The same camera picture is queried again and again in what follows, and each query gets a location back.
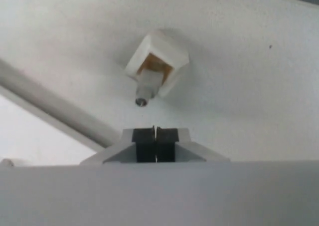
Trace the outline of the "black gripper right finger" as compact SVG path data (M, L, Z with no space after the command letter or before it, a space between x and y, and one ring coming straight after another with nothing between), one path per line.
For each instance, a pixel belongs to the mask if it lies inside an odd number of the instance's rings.
M191 139L187 128L157 128L157 162L229 162L230 159Z

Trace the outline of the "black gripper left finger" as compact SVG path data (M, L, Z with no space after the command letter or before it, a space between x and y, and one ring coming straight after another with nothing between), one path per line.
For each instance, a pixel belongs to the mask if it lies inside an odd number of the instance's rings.
M156 138L154 128L124 129L118 142L85 159L81 164L154 163Z

